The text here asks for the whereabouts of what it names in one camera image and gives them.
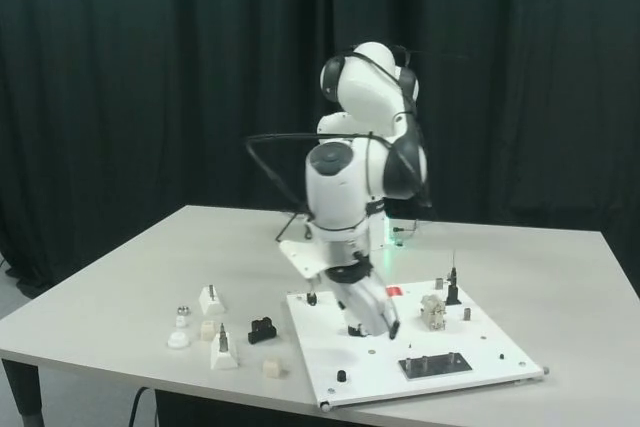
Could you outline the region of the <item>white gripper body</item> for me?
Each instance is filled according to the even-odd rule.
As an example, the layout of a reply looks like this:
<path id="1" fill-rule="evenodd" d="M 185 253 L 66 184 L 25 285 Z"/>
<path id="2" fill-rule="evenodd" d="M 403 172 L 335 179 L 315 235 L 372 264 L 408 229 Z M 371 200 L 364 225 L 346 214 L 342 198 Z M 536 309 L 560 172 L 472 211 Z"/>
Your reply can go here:
<path id="1" fill-rule="evenodd" d="M 339 300 L 367 334 L 396 338 L 397 308 L 377 274 L 364 276 L 354 283 L 340 283 Z"/>

